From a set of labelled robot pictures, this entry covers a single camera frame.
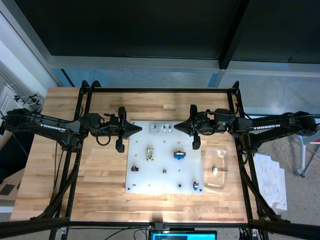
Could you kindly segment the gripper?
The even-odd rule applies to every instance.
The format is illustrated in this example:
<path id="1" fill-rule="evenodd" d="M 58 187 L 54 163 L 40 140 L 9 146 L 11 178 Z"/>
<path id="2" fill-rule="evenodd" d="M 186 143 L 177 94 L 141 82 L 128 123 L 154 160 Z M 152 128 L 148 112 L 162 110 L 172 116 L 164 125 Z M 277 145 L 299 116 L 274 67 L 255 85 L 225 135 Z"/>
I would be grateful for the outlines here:
<path id="1" fill-rule="evenodd" d="M 118 109 L 118 116 L 112 114 L 110 116 L 110 124 L 108 127 L 108 136 L 118 137 L 115 141 L 115 149 L 119 153 L 125 152 L 125 145 L 123 139 L 142 131 L 142 127 L 132 124 L 126 120 L 127 112 L 123 106 Z"/>
<path id="2" fill-rule="evenodd" d="M 214 134 L 213 120 L 208 117 L 208 115 L 212 114 L 209 109 L 198 112 L 197 106 L 192 104 L 190 106 L 190 117 L 183 122 L 175 124 L 174 129 L 187 134 L 189 137 L 192 136 L 192 149 L 198 150 L 201 146 L 200 135 L 210 136 Z"/>

